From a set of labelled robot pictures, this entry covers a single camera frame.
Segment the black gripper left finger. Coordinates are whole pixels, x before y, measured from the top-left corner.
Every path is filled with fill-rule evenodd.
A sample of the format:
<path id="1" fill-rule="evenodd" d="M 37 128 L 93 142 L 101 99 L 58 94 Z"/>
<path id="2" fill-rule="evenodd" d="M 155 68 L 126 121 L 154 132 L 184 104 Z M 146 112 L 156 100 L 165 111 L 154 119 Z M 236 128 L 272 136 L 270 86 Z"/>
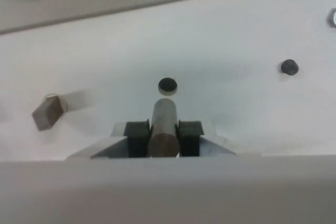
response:
<path id="1" fill-rule="evenodd" d="M 150 122 L 118 122 L 109 137 L 104 138 L 76 153 L 69 159 L 116 159 L 145 158 L 151 137 Z"/>

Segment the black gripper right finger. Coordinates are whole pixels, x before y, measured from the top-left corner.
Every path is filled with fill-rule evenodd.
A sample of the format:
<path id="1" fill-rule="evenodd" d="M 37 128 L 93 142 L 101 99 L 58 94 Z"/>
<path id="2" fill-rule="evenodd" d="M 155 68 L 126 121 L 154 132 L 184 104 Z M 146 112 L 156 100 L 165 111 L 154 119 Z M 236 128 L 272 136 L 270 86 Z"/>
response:
<path id="1" fill-rule="evenodd" d="M 177 125 L 177 137 L 180 145 L 179 157 L 235 155 L 235 153 L 228 148 L 206 138 L 201 121 L 179 120 Z"/>

